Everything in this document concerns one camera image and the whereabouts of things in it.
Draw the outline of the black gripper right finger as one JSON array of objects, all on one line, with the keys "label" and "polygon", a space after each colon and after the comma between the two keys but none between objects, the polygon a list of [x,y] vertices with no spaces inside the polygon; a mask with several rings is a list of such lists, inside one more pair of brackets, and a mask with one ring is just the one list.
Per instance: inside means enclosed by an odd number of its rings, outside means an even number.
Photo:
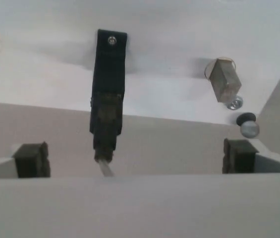
[{"label": "black gripper right finger", "polygon": [[224,140],[223,174],[280,173],[280,154],[260,140]]}]

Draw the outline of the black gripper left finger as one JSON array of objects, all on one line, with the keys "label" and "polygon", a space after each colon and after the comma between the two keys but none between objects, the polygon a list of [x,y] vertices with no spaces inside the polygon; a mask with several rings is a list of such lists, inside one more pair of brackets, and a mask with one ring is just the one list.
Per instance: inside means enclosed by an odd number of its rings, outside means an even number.
[{"label": "black gripper left finger", "polygon": [[49,147],[42,143],[16,146],[11,156],[0,158],[0,179],[49,178]]}]

